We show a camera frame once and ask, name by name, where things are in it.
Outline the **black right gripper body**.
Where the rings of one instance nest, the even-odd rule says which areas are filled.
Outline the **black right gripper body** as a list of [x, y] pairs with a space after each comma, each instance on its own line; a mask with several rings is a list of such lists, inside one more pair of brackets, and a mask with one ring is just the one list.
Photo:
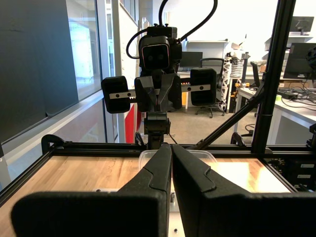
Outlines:
[[[156, 71], [151, 75], [157, 98], [161, 88], [162, 75], [165, 75], [162, 71]], [[212, 68], [194, 68], [190, 71], [189, 78], [180, 78], [182, 93], [191, 94], [191, 104], [194, 106], [213, 104], [216, 99], [216, 78], [216, 71]], [[106, 109], [110, 114], [128, 112], [132, 103], [137, 104], [135, 88], [128, 89], [124, 76], [103, 79], [101, 88]]]

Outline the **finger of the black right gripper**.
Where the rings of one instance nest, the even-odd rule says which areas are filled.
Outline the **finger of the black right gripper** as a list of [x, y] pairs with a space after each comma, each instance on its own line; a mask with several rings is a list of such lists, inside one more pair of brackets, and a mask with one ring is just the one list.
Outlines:
[[140, 112], [157, 112], [157, 95], [151, 76], [134, 80], [136, 100]]
[[182, 108], [181, 79], [177, 74], [161, 76], [161, 88], [158, 94], [157, 109], [160, 112]]

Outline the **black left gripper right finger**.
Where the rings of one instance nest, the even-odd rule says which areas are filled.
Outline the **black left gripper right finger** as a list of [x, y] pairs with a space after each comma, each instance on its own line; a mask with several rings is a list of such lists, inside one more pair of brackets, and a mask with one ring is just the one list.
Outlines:
[[313, 237], [313, 193], [251, 193], [179, 145], [173, 184], [188, 237]]

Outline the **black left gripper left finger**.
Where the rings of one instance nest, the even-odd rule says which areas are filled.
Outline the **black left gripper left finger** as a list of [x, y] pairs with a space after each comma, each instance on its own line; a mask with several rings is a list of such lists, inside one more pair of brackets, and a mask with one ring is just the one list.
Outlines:
[[18, 237], [165, 237], [172, 150], [162, 145], [116, 192], [38, 192], [18, 200]]

